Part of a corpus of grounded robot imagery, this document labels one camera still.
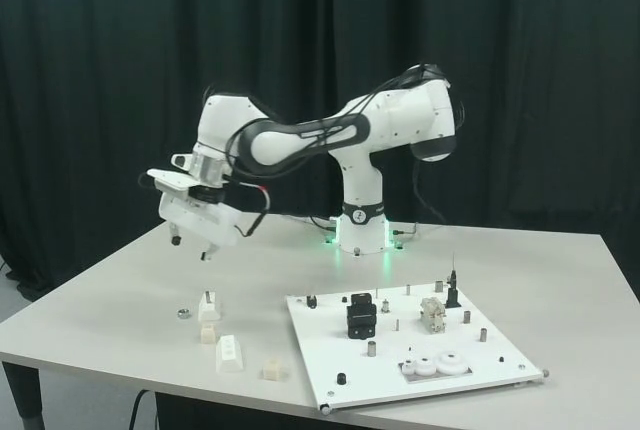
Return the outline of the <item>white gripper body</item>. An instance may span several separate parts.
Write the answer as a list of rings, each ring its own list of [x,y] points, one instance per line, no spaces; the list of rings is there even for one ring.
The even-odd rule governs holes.
[[[238,233],[238,210],[224,203],[203,203],[176,193],[161,192],[159,216],[176,224],[182,231],[191,232],[219,246],[235,245]]]

